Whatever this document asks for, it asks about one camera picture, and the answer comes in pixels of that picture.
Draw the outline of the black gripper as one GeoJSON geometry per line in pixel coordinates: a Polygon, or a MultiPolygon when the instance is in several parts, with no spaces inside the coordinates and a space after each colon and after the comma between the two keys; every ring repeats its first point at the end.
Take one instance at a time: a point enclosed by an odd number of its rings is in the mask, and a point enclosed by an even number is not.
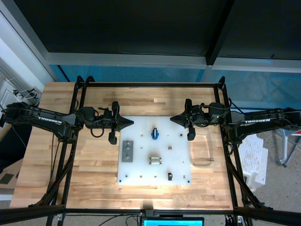
{"type": "Polygon", "coordinates": [[[192,105],[191,99],[186,99],[185,111],[181,114],[171,117],[170,121],[184,127],[185,129],[188,128],[188,141],[193,141],[196,136],[196,131],[194,127],[200,126],[200,116],[200,107],[197,105],[192,105]]]}
{"type": "Polygon", "coordinates": [[[111,130],[108,137],[110,144],[117,143],[116,132],[134,124],[134,121],[124,118],[118,114],[119,104],[117,101],[114,101],[111,106],[111,111],[108,111],[107,116],[104,119],[104,128],[111,130]]]}

